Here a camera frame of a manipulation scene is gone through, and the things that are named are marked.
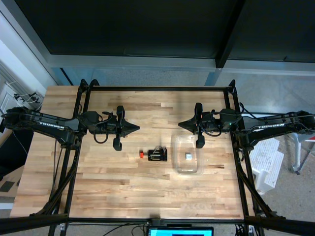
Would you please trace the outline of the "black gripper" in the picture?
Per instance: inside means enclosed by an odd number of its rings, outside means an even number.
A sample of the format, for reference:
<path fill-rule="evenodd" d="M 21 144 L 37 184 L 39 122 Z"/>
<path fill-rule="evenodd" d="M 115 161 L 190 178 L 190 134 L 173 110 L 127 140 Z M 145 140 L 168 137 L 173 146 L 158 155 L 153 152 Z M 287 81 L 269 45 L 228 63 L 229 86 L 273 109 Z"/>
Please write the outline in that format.
<path fill-rule="evenodd" d="M 132 132 L 140 129 L 138 125 L 129 123 L 123 118 L 125 117 L 125 110 L 123 106 L 118 106 L 116 110 L 116 116 L 111 112 L 102 112 L 102 114 L 107 116 L 107 119 L 99 121 L 96 124 L 94 130 L 94 141 L 98 144 L 104 144 L 107 142 L 109 135 L 115 135 L 113 140 L 113 148 L 116 151 L 122 150 L 122 143 L 120 141 L 121 136 L 127 136 Z M 98 141 L 97 134 L 105 134 L 106 138 L 104 141 Z"/>
<path fill-rule="evenodd" d="M 203 133 L 210 137 L 218 137 L 221 135 L 219 125 L 216 123 L 213 114 L 203 112 L 201 103 L 195 105 L 195 116 L 186 121 L 178 123 L 178 126 L 189 131 L 193 135 L 197 135 L 196 148 L 203 148 L 205 145 L 205 137 Z"/>

